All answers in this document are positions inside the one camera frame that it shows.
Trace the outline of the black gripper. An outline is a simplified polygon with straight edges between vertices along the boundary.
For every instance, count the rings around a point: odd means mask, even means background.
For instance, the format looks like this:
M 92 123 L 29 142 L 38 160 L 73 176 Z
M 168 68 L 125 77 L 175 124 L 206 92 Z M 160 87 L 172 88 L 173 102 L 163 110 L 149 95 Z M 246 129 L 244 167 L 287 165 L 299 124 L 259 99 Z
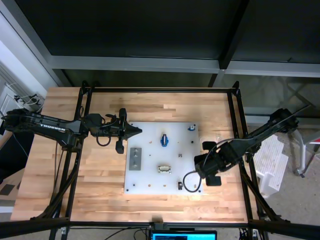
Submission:
M 226 141 L 221 145 L 214 141 L 204 141 L 202 149 L 208 150 L 208 153 L 194 157 L 195 171 L 201 180 L 205 179 L 208 187 L 221 186 L 221 177 L 217 174 L 228 171 L 235 165 L 231 141 Z
M 123 154 L 123 141 L 141 134 L 143 131 L 139 127 L 126 123 L 127 112 L 125 108 L 121 108 L 119 110 L 118 117 L 112 114 L 106 114 L 105 116 L 110 118 L 110 122 L 106 124 L 107 136 L 109 137 L 109 139 L 111 139 L 112 137 L 118 138 L 115 143 L 115 150 L 118 154 Z

